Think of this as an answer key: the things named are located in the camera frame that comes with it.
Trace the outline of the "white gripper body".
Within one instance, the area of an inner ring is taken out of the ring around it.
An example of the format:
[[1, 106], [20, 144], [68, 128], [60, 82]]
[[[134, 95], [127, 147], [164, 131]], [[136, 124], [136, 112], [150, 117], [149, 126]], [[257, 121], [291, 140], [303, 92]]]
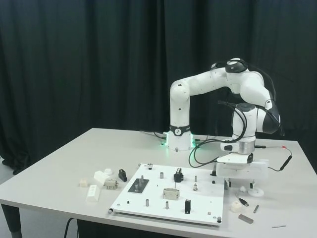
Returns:
[[225, 179], [265, 180], [268, 178], [269, 160], [261, 159], [249, 164], [217, 163], [217, 177]]

